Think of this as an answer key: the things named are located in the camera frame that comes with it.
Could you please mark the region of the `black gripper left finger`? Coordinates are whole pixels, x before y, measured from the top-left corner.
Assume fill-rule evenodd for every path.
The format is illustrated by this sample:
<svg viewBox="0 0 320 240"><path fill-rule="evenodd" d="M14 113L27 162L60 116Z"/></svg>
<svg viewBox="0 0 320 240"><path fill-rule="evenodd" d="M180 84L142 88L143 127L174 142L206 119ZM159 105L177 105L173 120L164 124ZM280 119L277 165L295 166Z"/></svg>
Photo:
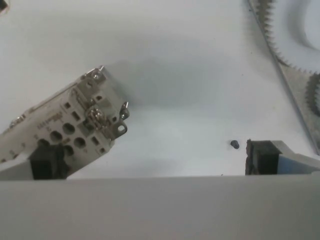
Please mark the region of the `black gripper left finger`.
<svg viewBox="0 0 320 240"><path fill-rule="evenodd" d="M70 167L65 161L63 145L38 146L31 154L0 161L2 181L65 180Z"/></svg>

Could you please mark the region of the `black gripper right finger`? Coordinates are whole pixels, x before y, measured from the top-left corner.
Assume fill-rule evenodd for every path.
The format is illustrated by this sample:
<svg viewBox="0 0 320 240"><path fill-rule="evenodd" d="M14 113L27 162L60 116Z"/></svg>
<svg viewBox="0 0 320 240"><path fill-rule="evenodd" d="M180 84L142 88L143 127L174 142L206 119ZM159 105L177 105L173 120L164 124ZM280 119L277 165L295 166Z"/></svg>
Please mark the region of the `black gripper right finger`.
<svg viewBox="0 0 320 240"><path fill-rule="evenodd" d="M281 140L247 140L245 175L307 175L320 171L320 161L292 151Z"/></svg>

